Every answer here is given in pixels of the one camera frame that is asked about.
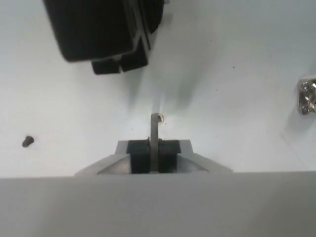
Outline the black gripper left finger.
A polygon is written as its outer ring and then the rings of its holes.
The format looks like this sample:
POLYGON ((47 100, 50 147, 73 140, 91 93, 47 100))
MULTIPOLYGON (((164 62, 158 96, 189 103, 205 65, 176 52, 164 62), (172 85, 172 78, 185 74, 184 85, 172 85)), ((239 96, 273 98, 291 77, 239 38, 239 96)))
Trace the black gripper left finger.
POLYGON ((128 175, 150 172, 149 140, 118 141, 113 154, 78 171, 75 175, 128 175))

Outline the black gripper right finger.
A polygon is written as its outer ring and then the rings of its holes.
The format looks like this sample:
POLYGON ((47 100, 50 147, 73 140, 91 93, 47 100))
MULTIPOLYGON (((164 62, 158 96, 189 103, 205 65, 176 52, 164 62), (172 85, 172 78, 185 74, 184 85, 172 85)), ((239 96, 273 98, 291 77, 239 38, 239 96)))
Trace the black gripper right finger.
POLYGON ((190 140, 160 140, 159 173, 232 173, 233 171, 193 151, 190 140))

